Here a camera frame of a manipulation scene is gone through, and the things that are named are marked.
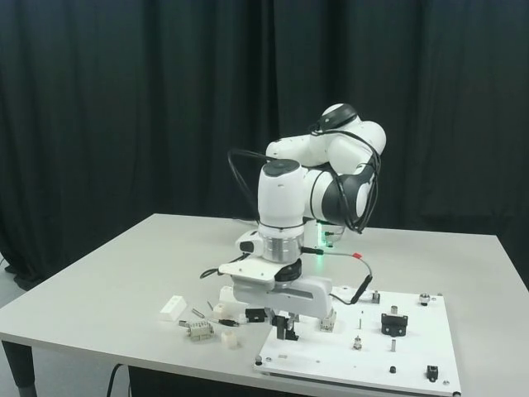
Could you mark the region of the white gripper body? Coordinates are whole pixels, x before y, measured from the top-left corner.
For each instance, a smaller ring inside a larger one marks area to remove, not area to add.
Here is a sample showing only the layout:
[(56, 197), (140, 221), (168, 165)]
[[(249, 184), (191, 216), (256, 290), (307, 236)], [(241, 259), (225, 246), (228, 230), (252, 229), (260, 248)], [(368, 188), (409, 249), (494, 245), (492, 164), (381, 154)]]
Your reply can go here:
[(234, 280), (233, 294), (241, 302), (313, 318), (325, 318), (332, 311), (328, 278), (302, 275), (293, 281), (260, 285)]

